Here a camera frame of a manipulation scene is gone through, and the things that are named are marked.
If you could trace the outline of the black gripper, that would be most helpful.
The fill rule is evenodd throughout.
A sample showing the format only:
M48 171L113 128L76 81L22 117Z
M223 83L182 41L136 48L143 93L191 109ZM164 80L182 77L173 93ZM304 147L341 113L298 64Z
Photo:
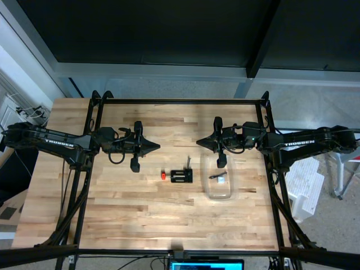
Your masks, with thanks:
M227 165L227 156L224 150L239 155L244 152L240 137L233 127L223 128L221 117L214 119L214 134L196 141L197 145L204 147L218 154L217 168L224 168Z
M133 154L133 157L130 160L130 169L132 172L140 171L140 164L138 158L141 152L141 138L143 134L143 125L141 121L136 121L134 123L134 130L130 133L130 137L126 139L128 146L128 152ZM145 138L142 139L142 153L149 154L150 152L160 149L160 145L154 142L151 142Z

